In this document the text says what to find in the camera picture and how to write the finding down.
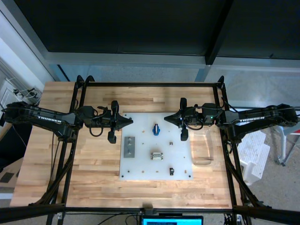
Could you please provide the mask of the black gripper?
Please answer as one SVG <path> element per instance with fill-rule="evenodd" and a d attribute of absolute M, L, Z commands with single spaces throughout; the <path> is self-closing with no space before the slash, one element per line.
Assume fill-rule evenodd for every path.
<path fill-rule="evenodd" d="M 186 141 L 188 139 L 188 129 L 186 124 L 191 124 L 194 119 L 194 109 L 187 107 L 187 99 L 180 99 L 180 110 L 172 115 L 164 117 L 165 121 L 175 125 L 178 128 L 182 128 L 180 139 Z"/>
<path fill-rule="evenodd" d="M 106 127 L 110 128 L 110 131 L 108 132 L 108 138 L 107 138 L 109 143 L 116 143 L 115 130 L 117 126 L 117 121 L 120 122 L 118 124 L 118 130 L 133 124 L 132 119 L 123 117 L 118 113 L 119 113 L 119 104 L 116 100 L 114 100 L 111 103 L 111 111 L 109 117 L 106 119 Z"/>

